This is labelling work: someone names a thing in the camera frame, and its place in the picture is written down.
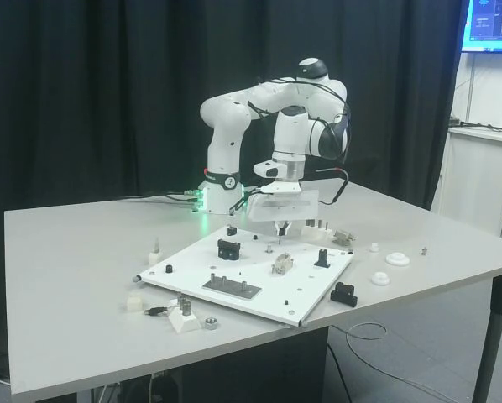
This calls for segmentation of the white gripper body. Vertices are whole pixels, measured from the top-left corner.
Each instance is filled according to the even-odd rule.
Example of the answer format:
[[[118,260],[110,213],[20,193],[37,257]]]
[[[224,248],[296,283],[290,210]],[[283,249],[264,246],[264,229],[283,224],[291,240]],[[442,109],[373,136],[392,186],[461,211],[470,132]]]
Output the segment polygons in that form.
[[[248,200],[247,215],[255,222],[293,222],[317,218],[318,190],[295,195],[258,194]]]

